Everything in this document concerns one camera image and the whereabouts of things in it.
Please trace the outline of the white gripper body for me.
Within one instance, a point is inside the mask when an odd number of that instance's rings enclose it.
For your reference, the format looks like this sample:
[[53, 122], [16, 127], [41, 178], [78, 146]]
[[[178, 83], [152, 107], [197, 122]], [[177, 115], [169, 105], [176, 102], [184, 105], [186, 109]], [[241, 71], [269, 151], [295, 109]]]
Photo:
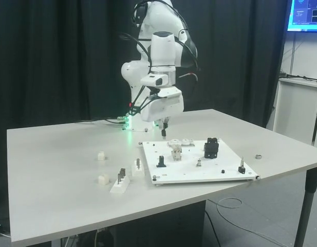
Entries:
[[140, 109], [141, 119], [151, 122], [182, 113], [184, 110], [183, 95], [170, 98], [147, 100]]

